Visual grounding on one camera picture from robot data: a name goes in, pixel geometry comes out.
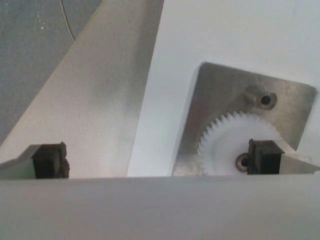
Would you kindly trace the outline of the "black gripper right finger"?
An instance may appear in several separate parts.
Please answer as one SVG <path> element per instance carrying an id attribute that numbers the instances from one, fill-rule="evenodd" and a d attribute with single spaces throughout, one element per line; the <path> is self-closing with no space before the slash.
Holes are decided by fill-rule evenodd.
<path id="1" fill-rule="evenodd" d="M 314 174 L 320 166 L 285 140 L 249 140 L 248 175 Z"/>

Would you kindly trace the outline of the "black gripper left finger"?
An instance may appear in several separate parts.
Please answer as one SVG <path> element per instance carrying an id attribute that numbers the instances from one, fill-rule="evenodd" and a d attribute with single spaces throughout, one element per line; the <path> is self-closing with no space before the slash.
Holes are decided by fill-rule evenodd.
<path id="1" fill-rule="evenodd" d="M 0 164 L 2 180 L 68 179 L 70 164 L 64 142 L 32 144 L 17 158 Z"/>

